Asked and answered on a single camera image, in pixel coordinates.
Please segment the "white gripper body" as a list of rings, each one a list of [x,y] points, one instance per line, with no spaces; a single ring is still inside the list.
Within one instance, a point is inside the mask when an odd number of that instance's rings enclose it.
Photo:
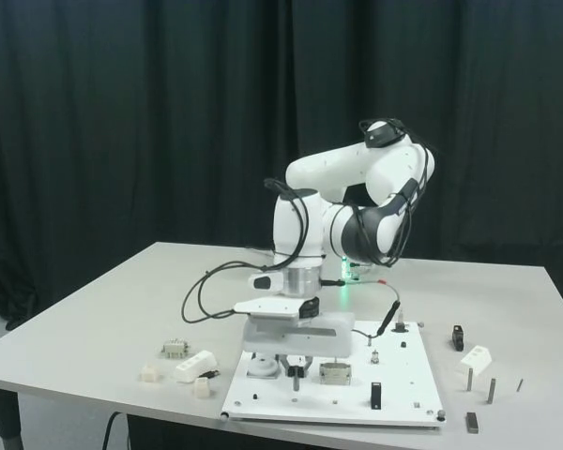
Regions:
[[[249,317],[242,348],[271,355],[346,358],[352,351],[355,314],[325,312],[311,318]]]

